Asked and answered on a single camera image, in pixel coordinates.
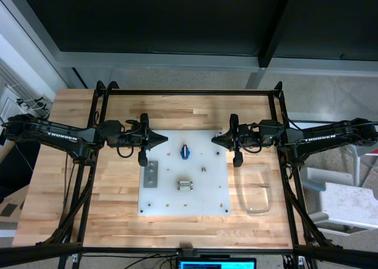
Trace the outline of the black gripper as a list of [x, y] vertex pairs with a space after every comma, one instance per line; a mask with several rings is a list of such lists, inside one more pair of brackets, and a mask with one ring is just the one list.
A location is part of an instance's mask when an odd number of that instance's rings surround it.
[[239, 168], [243, 164], [243, 153], [241, 149], [250, 154], [260, 152], [260, 142], [253, 129], [248, 124], [239, 124], [239, 117], [236, 114], [230, 116], [230, 128], [215, 134], [212, 143], [234, 152], [233, 166]]
[[122, 130], [119, 136], [119, 147], [129, 147], [131, 148], [131, 153], [129, 155], [119, 154], [122, 158], [129, 158], [133, 155], [135, 147], [139, 147], [138, 152], [138, 163], [140, 166], [145, 167], [148, 164], [148, 159], [146, 156], [146, 151], [163, 144], [168, 141], [168, 138], [164, 135], [155, 133], [149, 126], [149, 119], [146, 113], [142, 113], [140, 116], [140, 121], [137, 120], [126, 120], [126, 124], [131, 127], [128, 130]]

